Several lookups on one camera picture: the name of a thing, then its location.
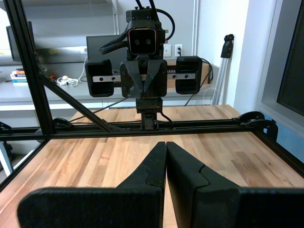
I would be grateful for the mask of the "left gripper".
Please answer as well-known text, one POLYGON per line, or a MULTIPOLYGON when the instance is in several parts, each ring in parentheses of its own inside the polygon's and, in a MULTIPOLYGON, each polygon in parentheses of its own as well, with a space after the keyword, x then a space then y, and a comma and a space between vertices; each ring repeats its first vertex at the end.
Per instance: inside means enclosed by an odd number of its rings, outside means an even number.
POLYGON ((174 65, 166 60, 152 60, 138 56, 134 61, 120 64, 114 74, 109 59, 85 64, 85 72, 92 97, 110 97, 114 88, 122 90, 124 98, 164 97, 168 81, 175 83, 176 93, 197 94, 200 90, 202 60, 198 56, 178 57, 174 65))

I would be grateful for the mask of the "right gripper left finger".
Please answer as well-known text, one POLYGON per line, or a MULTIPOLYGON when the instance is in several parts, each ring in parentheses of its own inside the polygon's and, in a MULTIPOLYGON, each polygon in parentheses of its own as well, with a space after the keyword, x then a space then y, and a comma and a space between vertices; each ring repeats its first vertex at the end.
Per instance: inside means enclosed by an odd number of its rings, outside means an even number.
POLYGON ((160 228, 166 143, 159 142, 115 188, 37 189, 19 203, 22 228, 160 228))

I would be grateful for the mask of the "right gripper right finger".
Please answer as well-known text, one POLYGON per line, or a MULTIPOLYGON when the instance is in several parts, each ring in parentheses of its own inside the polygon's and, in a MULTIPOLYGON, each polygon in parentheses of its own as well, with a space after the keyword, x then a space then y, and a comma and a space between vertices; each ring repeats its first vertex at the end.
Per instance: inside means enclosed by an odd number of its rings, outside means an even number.
POLYGON ((180 228, 301 228, 302 188, 241 187, 167 143, 167 178, 180 228))

